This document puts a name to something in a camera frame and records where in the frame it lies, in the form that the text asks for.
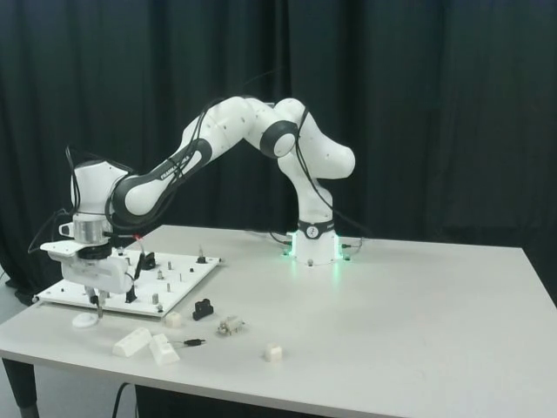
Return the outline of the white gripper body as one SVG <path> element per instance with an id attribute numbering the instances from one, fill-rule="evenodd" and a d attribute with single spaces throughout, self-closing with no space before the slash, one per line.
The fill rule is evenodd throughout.
<path id="1" fill-rule="evenodd" d="M 72 258 L 61 262 L 65 280 L 109 293 L 127 293 L 133 280 L 127 275 L 128 264 L 119 257 L 102 260 Z"/>

